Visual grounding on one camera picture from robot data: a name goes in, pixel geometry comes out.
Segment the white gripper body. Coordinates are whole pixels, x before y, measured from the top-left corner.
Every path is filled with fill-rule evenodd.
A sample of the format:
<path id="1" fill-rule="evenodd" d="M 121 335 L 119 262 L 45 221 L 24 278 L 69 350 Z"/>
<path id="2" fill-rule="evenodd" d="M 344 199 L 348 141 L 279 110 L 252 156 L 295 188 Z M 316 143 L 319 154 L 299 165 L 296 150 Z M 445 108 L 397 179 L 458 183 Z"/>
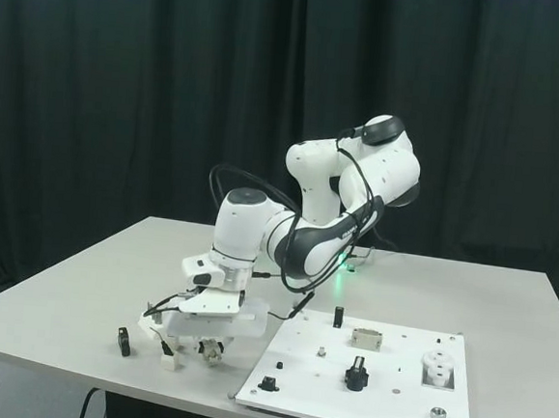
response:
<path id="1" fill-rule="evenodd" d="M 257 338 L 266 332 L 268 311 L 269 306 L 262 299 L 247 298 L 239 311 L 231 315 L 172 312 L 167 334 L 201 339 Z"/>

